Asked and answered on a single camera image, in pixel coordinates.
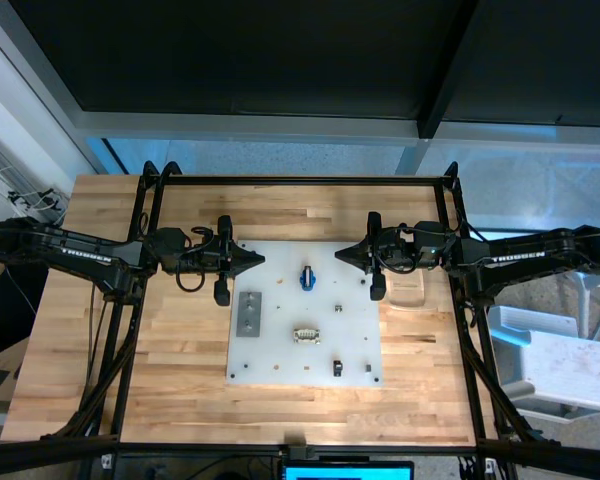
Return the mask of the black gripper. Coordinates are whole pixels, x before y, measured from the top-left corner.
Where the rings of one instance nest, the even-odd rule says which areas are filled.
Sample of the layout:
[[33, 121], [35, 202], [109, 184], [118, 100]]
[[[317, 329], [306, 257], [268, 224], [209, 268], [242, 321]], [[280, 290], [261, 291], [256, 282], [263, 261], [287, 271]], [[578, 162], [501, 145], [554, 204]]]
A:
[[367, 274], [368, 255], [372, 274], [370, 298], [372, 301], [383, 300], [387, 291], [384, 270], [398, 275], [415, 271], [415, 253], [402, 238], [402, 234], [410, 232], [405, 223], [384, 228], [381, 215], [370, 212], [367, 219], [367, 239], [336, 251], [335, 258]]
[[[228, 278], [231, 271], [232, 244], [233, 225], [231, 218], [229, 215], [222, 215], [217, 221], [217, 231], [211, 236], [199, 257], [203, 276], [207, 277], [211, 274], [217, 276], [213, 285], [213, 298], [218, 306], [230, 305]], [[235, 264], [236, 276], [265, 262], [261, 253], [242, 243], [235, 244], [235, 257], [242, 259]]]

